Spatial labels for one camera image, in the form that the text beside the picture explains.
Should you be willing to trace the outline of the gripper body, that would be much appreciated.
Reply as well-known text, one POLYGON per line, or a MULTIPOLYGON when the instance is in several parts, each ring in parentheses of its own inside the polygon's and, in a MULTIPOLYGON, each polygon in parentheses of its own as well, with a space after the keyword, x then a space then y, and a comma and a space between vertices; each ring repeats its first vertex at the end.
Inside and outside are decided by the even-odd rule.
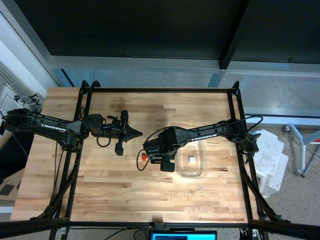
POLYGON ((174 162, 165 162, 165 161, 163 161, 160 164, 160 170, 162 172, 174 172, 175 171, 175 163, 174 162))
POLYGON ((117 120, 115 125, 108 131, 109 138, 118 140, 118 142, 115 144, 115 153, 117 156, 122 156, 124 153, 123 142, 125 141, 128 120, 128 111, 122 110, 120 114, 120 120, 117 120))

